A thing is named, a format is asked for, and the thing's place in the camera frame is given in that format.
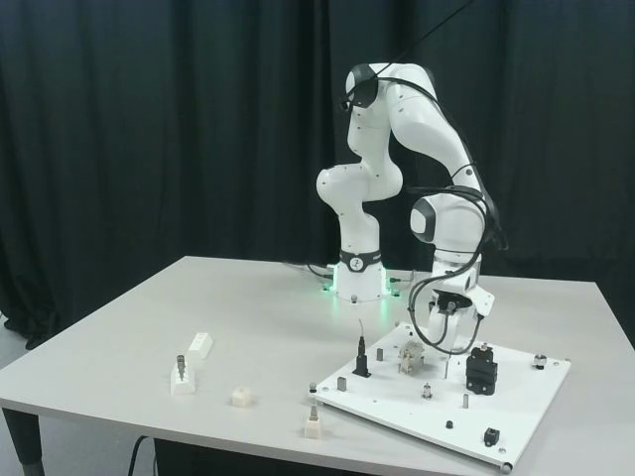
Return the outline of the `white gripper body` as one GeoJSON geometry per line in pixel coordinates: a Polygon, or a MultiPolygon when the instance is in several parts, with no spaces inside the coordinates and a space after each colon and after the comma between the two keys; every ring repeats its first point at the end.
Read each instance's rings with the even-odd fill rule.
{"type": "Polygon", "coordinates": [[[434,307],[427,327],[427,338],[434,344],[433,351],[439,355],[447,355],[449,352],[457,355],[467,346],[476,323],[476,310],[473,306],[462,308],[450,316],[434,307]]]}

